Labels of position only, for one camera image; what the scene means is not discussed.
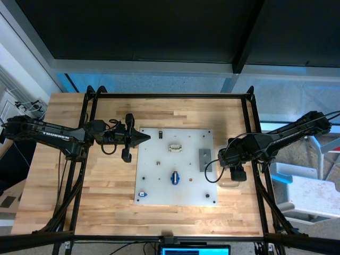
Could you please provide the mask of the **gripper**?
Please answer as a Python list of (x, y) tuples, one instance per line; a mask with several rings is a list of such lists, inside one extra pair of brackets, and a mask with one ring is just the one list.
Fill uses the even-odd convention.
[(114, 145), (124, 145), (122, 149), (122, 159), (126, 163), (130, 163), (132, 160), (132, 155), (130, 154), (130, 147), (132, 146), (132, 138), (133, 146), (136, 147), (139, 144), (150, 140), (151, 136), (145, 133), (134, 130), (134, 117), (131, 113), (127, 114), (125, 117), (125, 124), (119, 122), (115, 128), (114, 132)]
[(246, 181), (246, 172), (239, 159), (239, 154), (235, 149), (220, 149), (218, 152), (218, 161), (222, 168), (229, 168), (232, 181)]

